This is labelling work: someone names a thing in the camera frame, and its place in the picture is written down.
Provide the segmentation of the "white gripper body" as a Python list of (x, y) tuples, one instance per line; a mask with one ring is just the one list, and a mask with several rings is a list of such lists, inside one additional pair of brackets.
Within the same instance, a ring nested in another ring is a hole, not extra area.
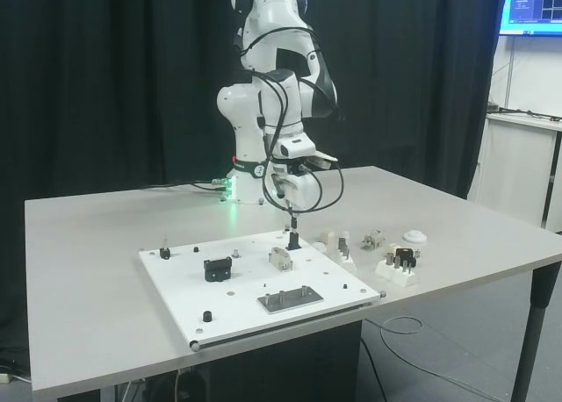
[(312, 173), (271, 175), (275, 197), (293, 210), (316, 208), (320, 200), (320, 185)]

